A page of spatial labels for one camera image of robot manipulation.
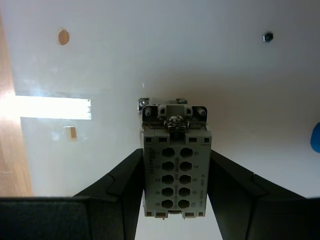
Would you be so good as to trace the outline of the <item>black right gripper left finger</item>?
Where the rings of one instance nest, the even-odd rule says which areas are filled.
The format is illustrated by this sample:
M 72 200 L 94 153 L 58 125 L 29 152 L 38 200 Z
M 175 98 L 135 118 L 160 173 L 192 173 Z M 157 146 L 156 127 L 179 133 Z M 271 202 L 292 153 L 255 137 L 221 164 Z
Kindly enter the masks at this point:
M 136 149 L 72 197 L 2 197 L 2 240 L 133 240 L 144 188 Z

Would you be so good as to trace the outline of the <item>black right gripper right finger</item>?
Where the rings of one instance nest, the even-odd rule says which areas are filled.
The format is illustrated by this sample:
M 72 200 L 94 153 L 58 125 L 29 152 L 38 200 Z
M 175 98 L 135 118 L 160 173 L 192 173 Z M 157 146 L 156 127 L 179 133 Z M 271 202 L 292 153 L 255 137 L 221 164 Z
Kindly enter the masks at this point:
M 318 240 L 320 199 L 210 154 L 210 203 L 224 240 Z

